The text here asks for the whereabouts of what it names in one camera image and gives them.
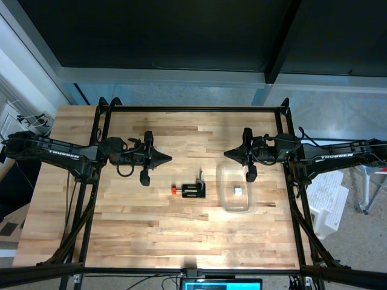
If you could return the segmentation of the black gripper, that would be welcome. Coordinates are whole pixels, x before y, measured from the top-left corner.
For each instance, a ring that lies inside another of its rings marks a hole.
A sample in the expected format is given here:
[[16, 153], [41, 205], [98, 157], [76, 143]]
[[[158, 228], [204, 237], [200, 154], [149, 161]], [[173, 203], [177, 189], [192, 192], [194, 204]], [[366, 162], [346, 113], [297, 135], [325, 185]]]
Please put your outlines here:
[[159, 152], [153, 147], [154, 137], [151, 131], [144, 134], [144, 142], [140, 140], [135, 142], [135, 146], [120, 157], [120, 165], [130, 165], [131, 172], [128, 174], [120, 173], [121, 177], [127, 178], [134, 173], [135, 166], [142, 166], [140, 172], [140, 183], [142, 186], [150, 185], [149, 169], [156, 168], [162, 164], [172, 161], [171, 156]]
[[254, 137], [252, 129], [245, 127], [243, 132], [243, 144], [237, 148], [224, 152], [226, 158], [245, 167], [247, 182], [254, 182], [258, 176], [257, 168], [254, 163], [260, 163], [265, 166], [272, 166], [275, 164], [275, 158], [270, 152], [269, 145], [267, 144], [268, 137], [268, 134], [265, 134], [263, 137]]

